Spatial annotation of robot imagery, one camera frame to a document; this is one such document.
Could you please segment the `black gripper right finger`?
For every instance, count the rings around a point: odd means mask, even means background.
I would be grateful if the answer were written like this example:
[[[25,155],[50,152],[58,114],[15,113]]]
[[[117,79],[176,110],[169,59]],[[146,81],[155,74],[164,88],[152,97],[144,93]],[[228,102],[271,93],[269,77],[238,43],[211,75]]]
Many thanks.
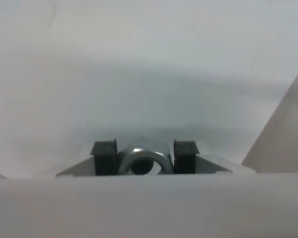
[[[231,173],[232,171],[199,156],[199,149],[194,140],[173,142],[175,174],[215,174]]]

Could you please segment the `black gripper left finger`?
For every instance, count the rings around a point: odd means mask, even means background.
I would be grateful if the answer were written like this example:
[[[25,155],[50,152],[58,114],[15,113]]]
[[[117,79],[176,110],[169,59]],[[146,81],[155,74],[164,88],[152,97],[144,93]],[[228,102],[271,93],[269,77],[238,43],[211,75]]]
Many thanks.
[[[90,155],[56,174],[56,177],[94,177],[117,174],[117,140],[95,141]]]

